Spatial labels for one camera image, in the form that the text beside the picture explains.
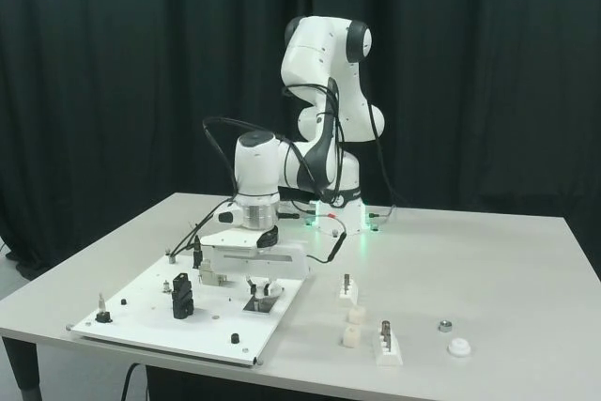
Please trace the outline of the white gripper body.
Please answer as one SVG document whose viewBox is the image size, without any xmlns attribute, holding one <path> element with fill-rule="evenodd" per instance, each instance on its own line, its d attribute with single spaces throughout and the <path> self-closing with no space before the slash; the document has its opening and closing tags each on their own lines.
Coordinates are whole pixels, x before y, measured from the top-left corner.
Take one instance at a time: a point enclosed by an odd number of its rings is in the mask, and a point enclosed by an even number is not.
<svg viewBox="0 0 601 401">
<path fill-rule="evenodd" d="M 303 280 L 309 272 L 306 250 L 301 243 L 262 249 L 217 247 L 209 260 L 214 272 L 251 278 Z"/>
</svg>

